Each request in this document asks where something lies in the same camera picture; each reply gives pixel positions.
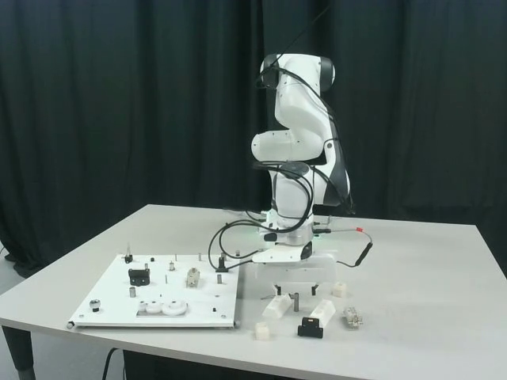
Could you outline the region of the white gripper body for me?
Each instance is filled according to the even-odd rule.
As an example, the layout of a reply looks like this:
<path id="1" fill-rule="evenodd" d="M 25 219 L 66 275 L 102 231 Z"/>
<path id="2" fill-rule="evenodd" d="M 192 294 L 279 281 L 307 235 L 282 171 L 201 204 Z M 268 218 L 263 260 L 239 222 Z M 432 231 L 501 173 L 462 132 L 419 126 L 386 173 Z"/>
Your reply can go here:
<path id="1" fill-rule="evenodd" d="M 315 250 L 306 259 L 296 260 L 295 250 L 282 253 L 268 249 L 252 257 L 256 278 L 273 284 L 332 283 L 337 281 L 337 251 Z"/>

